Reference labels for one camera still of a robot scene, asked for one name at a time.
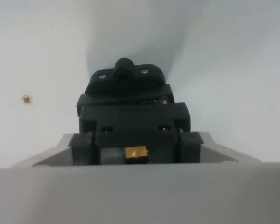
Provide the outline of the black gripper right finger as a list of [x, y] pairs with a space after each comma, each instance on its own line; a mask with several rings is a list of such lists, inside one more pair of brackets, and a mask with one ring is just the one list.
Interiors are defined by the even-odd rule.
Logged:
[[255, 157], [216, 143], [209, 132], [182, 132], [180, 137], [182, 163], [261, 163]]

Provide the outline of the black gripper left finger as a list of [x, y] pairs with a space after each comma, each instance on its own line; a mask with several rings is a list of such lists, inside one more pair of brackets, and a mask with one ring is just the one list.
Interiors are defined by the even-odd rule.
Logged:
[[65, 134], [59, 143], [36, 155], [28, 157], [12, 167], [65, 167], [91, 164], [92, 134]]

